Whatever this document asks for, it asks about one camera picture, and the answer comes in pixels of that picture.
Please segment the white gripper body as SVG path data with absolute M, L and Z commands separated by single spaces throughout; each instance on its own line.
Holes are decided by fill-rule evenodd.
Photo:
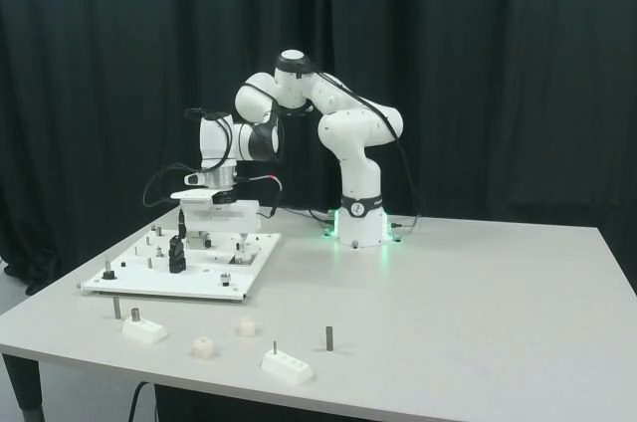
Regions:
M 260 229 L 260 205 L 257 200 L 237 200 L 225 204 L 181 201 L 180 209 L 189 232 L 257 233 Z

